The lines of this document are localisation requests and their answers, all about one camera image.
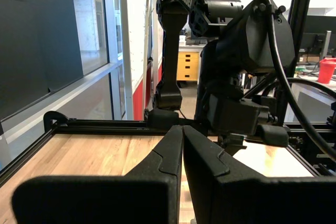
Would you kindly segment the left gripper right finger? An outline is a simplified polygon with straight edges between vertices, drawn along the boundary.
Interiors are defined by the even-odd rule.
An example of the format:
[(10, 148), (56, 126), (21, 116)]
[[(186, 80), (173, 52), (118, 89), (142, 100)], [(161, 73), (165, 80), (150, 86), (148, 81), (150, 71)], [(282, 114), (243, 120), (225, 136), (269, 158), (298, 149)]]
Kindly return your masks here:
[(334, 223), (334, 177), (266, 177), (190, 126), (184, 167), (197, 223)]

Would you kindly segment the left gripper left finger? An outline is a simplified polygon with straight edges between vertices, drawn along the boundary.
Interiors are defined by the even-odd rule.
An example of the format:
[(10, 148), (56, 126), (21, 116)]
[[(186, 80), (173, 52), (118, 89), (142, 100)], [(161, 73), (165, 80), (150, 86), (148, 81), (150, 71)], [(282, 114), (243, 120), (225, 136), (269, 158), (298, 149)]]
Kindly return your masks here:
[(178, 223), (183, 131), (172, 127), (124, 176), (40, 176), (12, 196), (18, 223)]

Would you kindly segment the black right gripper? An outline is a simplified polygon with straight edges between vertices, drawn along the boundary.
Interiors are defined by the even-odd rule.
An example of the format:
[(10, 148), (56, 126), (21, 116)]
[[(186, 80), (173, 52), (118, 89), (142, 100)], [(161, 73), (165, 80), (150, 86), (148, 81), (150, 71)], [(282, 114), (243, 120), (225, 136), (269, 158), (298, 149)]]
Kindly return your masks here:
[(198, 86), (193, 119), (180, 118), (182, 95), (176, 80), (162, 79), (148, 112), (148, 127), (169, 130), (174, 125), (191, 126), (205, 136), (219, 137), (219, 146), (230, 156), (245, 150), (244, 137), (271, 146), (288, 145), (288, 133), (272, 124), (270, 107), (243, 97), (236, 79), (215, 79)]

